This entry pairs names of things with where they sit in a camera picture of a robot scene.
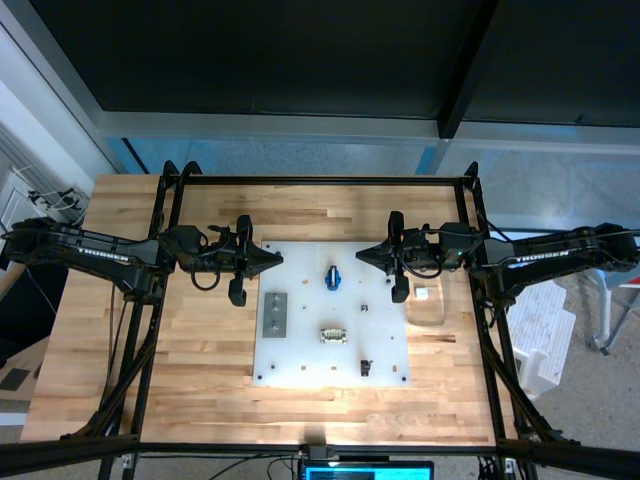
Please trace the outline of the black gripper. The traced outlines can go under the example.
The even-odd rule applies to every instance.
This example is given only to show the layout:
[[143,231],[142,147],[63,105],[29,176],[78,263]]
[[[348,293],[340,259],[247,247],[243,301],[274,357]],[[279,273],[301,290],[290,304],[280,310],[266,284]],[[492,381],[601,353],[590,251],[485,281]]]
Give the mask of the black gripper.
[[[236,231],[226,234],[224,246],[217,257],[218,271],[230,273],[233,278],[228,286],[228,298],[236,307],[246,305],[247,293],[244,279],[248,276],[249,244],[252,241],[253,226],[249,215],[241,215],[236,221]],[[271,268],[281,265],[281,254],[274,253],[252,244],[252,257],[257,261],[251,266],[251,278]]]
[[419,228],[406,229],[404,215],[399,211],[392,211],[388,221],[388,234],[391,245],[391,261],[384,257],[389,254],[389,240],[367,247],[356,253],[356,259],[382,271],[386,276],[394,276],[394,286],[391,289],[391,299],[395,304],[401,304],[409,296],[409,280],[405,275],[408,271],[416,278],[424,275],[410,266],[413,257],[410,255],[413,246],[421,244],[421,230]]

